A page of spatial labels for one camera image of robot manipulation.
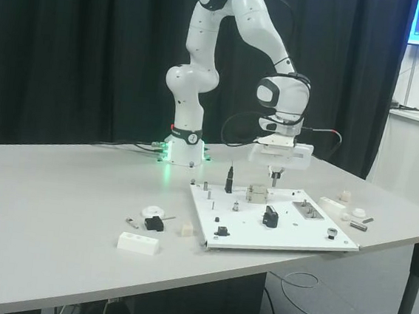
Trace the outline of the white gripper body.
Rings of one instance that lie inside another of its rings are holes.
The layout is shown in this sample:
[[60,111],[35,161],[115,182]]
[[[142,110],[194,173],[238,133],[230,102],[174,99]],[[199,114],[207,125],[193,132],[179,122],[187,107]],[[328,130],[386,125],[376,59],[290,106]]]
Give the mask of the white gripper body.
[[271,168],[306,169],[311,162],[313,146],[287,140],[259,138],[248,155],[252,163]]

